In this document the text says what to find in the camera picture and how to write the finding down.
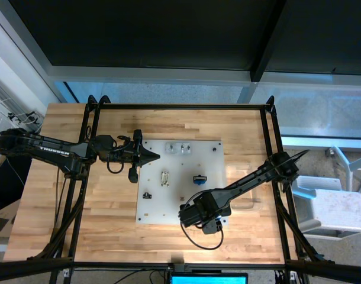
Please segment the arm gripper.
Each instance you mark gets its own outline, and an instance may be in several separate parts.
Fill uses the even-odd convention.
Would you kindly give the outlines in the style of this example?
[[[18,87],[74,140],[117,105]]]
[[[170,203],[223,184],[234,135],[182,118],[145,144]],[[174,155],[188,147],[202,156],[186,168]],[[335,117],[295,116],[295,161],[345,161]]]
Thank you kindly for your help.
[[[223,228],[220,220],[211,220],[202,224],[202,232],[205,235],[215,234]]]
[[[132,140],[123,136],[118,136],[118,138],[124,140],[124,144],[118,146],[116,151],[111,152],[111,162],[120,163],[121,168],[118,171],[111,170],[111,173],[115,175],[121,173],[124,170],[124,165],[129,163],[131,168],[128,171],[128,180],[131,183],[138,183],[137,168],[159,160],[160,155],[144,147],[141,130],[134,130]]]

